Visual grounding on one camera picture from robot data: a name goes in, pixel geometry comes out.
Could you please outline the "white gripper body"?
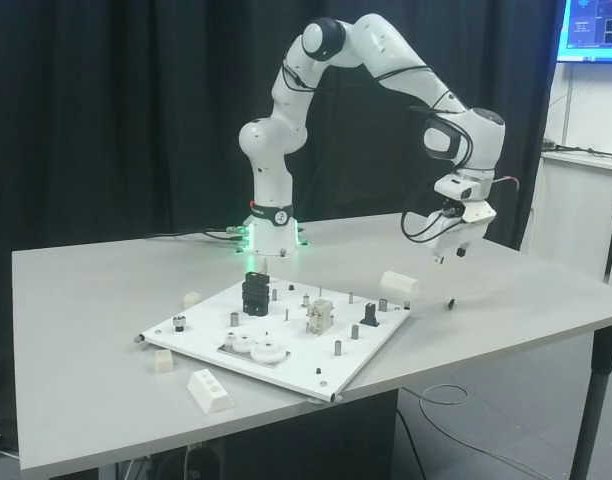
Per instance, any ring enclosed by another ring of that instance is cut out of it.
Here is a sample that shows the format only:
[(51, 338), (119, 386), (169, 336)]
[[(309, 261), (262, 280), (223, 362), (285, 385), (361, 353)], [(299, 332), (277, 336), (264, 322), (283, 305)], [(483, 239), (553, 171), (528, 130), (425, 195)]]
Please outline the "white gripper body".
[(482, 238), (487, 230), (487, 216), (468, 216), (461, 207), (449, 207), (432, 212), (425, 222), (424, 245), (433, 257), (456, 254), (457, 248)]

